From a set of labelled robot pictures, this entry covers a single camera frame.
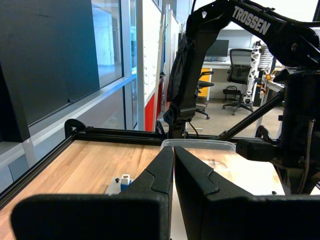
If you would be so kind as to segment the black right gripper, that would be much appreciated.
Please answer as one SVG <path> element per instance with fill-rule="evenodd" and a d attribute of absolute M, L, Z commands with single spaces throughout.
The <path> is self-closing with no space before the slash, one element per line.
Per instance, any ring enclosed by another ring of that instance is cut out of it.
<path fill-rule="evenodd" d="M 242 139 L 236 144 L 236 153 L 247 160 L 273 162 L 287 167 L 276 167 L 276 173 L 285 195 L 309 195 L 307 171 L 320 168 L 320 123 L 315 118 L 302 117 L 290 126 L 284 126 L 276 143 L 268 139 L 264 126 L 258 134 L 261 139 Z"/>

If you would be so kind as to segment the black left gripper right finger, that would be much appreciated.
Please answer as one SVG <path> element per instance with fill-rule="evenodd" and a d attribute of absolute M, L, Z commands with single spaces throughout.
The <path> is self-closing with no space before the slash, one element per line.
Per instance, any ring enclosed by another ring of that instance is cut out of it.
<path fill-rule="evenodd" d="M 175 186 L 190 240 L 317 240 L 317 195 L 256 196 L 176 146 Z"/>

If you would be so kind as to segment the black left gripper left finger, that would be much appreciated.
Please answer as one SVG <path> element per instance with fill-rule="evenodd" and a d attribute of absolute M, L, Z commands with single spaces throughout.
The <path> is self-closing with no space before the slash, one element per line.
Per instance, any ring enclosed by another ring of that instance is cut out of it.
<path fill-rule="evenodd" d="M 174 153 L 164 147 L 123 191 L 39 194 L 12 210 L 18 240 L 168 240 Z"/>

